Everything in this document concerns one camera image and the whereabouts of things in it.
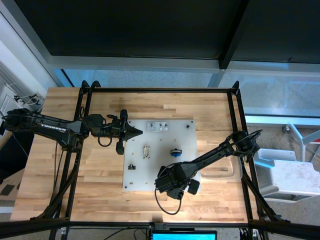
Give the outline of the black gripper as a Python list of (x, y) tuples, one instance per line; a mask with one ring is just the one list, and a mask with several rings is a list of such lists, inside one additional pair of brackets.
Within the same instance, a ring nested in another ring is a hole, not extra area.
[(126, 141), (135, 138), (137, 136), (140, 136), (143, 134), (142, 130), (135, 128), (134, 126), (130, 125), (130, 122), (128, 121), (128, 112), (126, 109), (122, 109), (120, 111), (120, 116), (111, 116), (108, 115), (109, 118), (112, 118), (111, 123), (109, 124), (107, 128), (107, 137), (109, 137), (111, 140), (118, 139), (118, 142), (116, 143), (116, 153), (118, 155), (123, 155), (125, 152), (124, 149), (124, 140), (126, 137)]
[(168, 197), (181, 200), (185, 189), (188, 193), (195, 195), (200, 187), (200, 182), (194, 179), (181, 181), (166, 175), (155, 180), (155, 187), (160, 193), (165, 192)]

